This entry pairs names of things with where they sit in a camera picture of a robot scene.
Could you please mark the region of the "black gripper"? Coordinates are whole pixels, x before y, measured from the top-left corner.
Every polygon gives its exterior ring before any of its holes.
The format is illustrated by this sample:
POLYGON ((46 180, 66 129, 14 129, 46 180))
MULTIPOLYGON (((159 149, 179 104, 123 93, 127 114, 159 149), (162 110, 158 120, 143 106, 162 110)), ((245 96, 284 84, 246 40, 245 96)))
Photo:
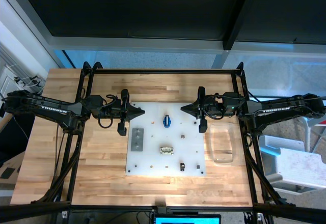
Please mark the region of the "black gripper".
POLYGON ((208 128, 206 117, 212 120, 218 120, 217 117, 217 106, 216 97, 218 93, 213 95, 206 95, 204 87, 198 88, 198 99, 190 104, 181 107, 181 111, 185 112, 196 119, 200 118, 199 132, 205 133, 208 128))
POLYGON ((125 127, 125 122, 130 122, 131 120, 144 115, 145 111, 140 107, 134 107, 129 103, 129 92, 128 89, 123 89, 121 91, 120 99, 116 99, 116 101, 112 105, 112 119, 119 119, 117 132, 119 135, 126 135, 127 129, 125 127))

